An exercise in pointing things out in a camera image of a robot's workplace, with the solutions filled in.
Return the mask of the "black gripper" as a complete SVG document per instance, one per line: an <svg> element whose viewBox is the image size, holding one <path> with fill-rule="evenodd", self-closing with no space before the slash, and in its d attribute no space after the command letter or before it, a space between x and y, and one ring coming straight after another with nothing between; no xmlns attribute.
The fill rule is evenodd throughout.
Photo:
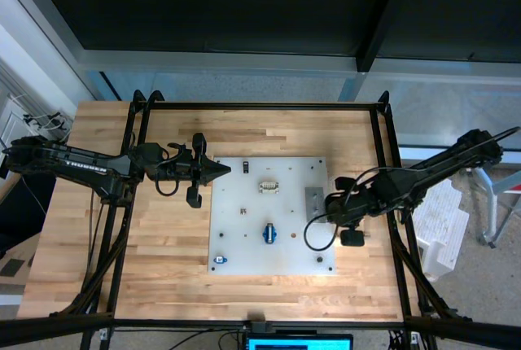
<svg viewBox="0 0 521 350"><path fill-rule="evenodd" d="M364 232L357 228L364 216L376 208L376 198L365 183L357 184L351 177L337 177L335 188L338 192L325 198L325 208L333 205L333 211L327 213L327 221L343 228L340 232L342 246L363 247Z"/></svg>
<svg viewBox="0 0 521 350"><path fill-rule="evenodd" d="M177 149L177 154L164 161L165 180L174 181L175 187L169 193L162 192L162 195L166 197L175 195L179 183L189 181L191 185L186 191L186 201L192 208L201 208L202 196L199 193L199 185L203 182L203 158L207 149L204 135L194 134L191 150L185 144L175 142L170 142L168 147ZM204 174L205 183L210 183L231 172L231 167L209 158L204 159L204 167L210 170Z"/></svg>

